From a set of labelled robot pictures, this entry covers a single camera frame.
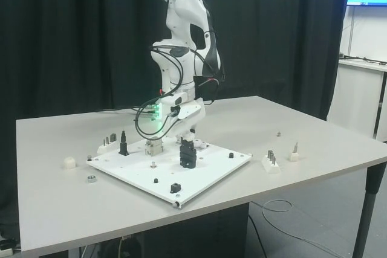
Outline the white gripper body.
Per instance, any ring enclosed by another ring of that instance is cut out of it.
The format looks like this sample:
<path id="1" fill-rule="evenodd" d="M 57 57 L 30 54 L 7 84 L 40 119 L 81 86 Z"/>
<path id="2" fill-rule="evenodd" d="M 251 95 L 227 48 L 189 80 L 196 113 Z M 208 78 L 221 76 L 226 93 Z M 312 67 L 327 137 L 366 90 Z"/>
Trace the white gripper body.
<path id="1" fill-rule="evenodd" d="M 167 137 L 186 135 L 192 126 L 196 126 L 205 116 L 204 100 L 198 98 L 176 106 L 167 106 L 164 113 L 167 118 L 162 133 Z"/>

